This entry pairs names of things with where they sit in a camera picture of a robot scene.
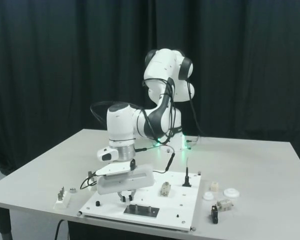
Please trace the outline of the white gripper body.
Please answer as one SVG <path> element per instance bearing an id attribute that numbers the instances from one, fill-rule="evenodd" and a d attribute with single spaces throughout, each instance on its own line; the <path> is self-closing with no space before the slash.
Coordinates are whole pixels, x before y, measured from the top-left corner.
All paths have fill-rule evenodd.
<path id="1" fill-rule="evenodd" d="M 152 167 L 137 167 L 133 171 L 104 175 L 98 179 L 100 195 L 151 187 L 155 183 Z"/>

